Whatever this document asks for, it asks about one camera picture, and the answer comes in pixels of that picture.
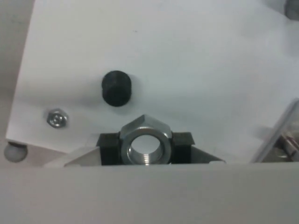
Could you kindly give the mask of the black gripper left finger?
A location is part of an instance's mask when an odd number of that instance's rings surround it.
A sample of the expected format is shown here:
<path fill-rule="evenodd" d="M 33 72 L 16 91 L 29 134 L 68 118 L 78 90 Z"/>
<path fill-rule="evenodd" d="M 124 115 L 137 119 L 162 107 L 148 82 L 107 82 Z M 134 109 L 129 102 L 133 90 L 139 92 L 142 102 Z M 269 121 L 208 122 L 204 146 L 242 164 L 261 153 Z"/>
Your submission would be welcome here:
<path fill-rule="evenodd" d="M 67 155 L 66 166 L 121 165 L 121 140 L 119 133 L 101 133 L 95 136 L 96 144 L 88 145 Z"/>

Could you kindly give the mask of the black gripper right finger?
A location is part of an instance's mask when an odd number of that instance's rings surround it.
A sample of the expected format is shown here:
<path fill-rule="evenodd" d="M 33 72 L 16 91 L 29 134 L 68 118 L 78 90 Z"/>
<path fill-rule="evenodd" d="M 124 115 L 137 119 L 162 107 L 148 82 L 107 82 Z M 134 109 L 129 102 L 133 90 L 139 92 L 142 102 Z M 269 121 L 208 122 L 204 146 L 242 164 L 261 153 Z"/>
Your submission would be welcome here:
<path fill-rule="evenodd" d="M 171 164 L 209 164 L 224 160 L 195 147 L 191 132 L 173 132 Z"/>

